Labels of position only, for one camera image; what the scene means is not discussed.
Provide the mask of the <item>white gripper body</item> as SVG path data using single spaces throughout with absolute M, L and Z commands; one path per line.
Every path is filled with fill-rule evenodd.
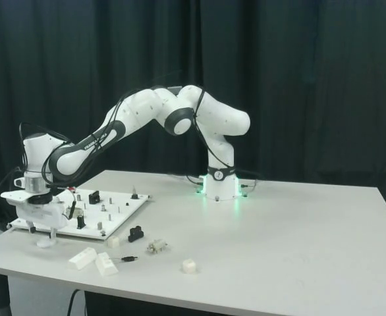
M 66 226 L 65 208 L 60 203 L 31 204 L 19 203 L 16 214 L 26 222 L 42 224 L 50 228 L 61 229 Z

